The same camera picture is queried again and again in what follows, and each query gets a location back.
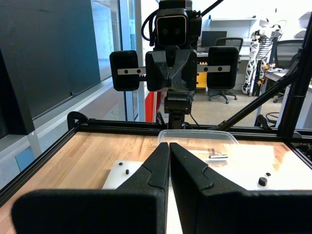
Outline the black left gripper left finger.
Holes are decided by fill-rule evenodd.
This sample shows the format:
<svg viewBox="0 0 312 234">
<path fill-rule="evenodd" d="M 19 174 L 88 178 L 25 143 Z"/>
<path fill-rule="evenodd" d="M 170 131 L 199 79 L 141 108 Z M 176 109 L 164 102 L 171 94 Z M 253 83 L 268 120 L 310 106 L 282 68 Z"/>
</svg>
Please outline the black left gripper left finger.
<svg viewBox="0 0 312 234">
<path fill-rule="evenodd" d="M 170 150 L 161 143 L 114 190 L 35 190 L 11 209 L 19 234 L 163 234 Z"/>
</svg>

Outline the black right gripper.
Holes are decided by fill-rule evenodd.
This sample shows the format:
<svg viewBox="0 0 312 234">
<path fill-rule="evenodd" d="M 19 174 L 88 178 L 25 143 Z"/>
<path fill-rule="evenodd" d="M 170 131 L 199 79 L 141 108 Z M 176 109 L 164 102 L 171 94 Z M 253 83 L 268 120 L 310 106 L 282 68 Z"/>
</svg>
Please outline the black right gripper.
<svg viewBox="0 0 312 234">
<path fill-rule="evenodd" d="M 115 51 L 110 54 L 113 85 L 117 91 L 135 91 L 140 82 L 149 91 L 193 91 L 198 73 L 206 73 L 207 81 L 220 81 L 219 87 L 234 85 L 239 52 L 233 46 L 214 46 L 198 64 L 196 50 L 150 51 L 145 66 L 139 67 L 137 53 Z"/>
</svg>

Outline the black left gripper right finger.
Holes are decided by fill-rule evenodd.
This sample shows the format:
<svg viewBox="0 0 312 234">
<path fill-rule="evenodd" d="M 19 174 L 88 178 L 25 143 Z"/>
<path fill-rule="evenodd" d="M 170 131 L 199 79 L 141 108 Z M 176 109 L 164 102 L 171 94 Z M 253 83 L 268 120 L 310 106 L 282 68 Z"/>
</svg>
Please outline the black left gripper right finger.
<svg viewBox="0 0 312 234">
<path fill-rule="evenodd" d="M 185 234 L 309 234 L 311 191 L 249 191 L 177 143 L 171 182 Z"/>
</svg>

